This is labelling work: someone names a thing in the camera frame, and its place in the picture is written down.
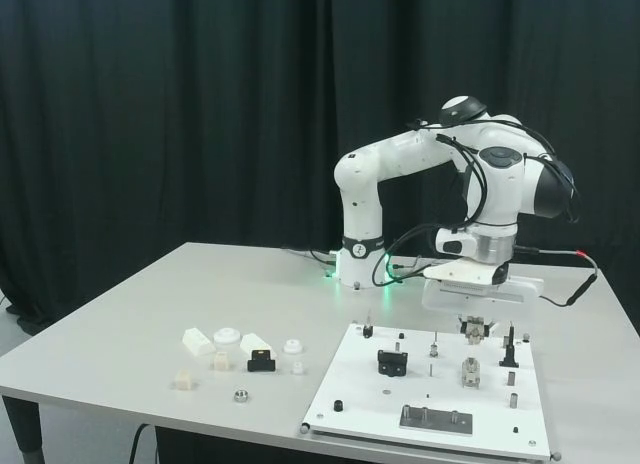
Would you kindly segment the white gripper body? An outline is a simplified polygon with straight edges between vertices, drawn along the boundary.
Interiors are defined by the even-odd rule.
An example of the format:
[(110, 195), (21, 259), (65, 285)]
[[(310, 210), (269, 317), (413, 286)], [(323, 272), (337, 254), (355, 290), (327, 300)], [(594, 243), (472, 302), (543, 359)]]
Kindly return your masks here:
[(543, 280), (521, 276), (499, 285), (428, 280), (422, 305), (449, 313), (527, 313), (543, 290)]

